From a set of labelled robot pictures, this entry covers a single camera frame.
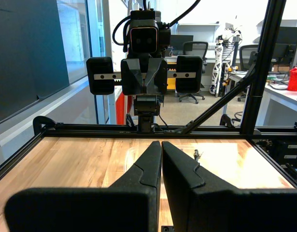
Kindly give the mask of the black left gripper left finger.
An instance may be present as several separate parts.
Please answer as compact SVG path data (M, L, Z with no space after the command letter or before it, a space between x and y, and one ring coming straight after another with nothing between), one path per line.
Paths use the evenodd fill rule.
M6 202L12 232L156 232L162 149L152 142L107 188L29 188Z

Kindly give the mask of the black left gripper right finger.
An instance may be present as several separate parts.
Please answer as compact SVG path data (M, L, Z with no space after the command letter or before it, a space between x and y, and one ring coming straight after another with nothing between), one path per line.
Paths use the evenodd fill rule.
M163 179L177 232L297 232L297 189L239 189L170 142Z

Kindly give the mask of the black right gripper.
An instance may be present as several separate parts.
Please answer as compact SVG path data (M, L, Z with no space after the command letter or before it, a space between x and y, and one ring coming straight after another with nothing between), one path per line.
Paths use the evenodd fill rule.
M86 62L90 92L110 95L121 86L124 95L164 95L168 79L174 78L179 93L200 90L203 59L199 56L178 56L169 65L164 58L127 58L120 71L114 72L110 57L90 58Z

